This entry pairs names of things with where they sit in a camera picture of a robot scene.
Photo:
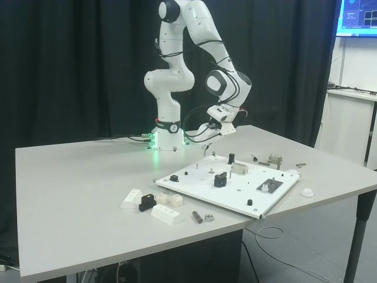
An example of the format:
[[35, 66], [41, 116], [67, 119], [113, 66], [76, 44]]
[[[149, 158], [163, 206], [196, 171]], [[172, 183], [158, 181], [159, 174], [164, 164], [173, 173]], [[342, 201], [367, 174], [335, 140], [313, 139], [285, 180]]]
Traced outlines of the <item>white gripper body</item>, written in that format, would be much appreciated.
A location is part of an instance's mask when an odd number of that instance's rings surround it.
[[202, 124], [196, 133], [196, 142], [199, 144], [214, 143], [221, 139], [221, 125], [216, 123]]

